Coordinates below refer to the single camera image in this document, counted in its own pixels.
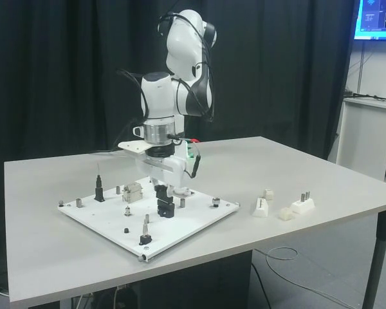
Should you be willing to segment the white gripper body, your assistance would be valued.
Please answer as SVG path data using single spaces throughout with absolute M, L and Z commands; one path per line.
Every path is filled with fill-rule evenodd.
M 144 174 L 169 186 L 182 188 L 186 185 L 186 159 L 172 155 L 166 158 L 145 156 L 136 159 L 136 166 Z

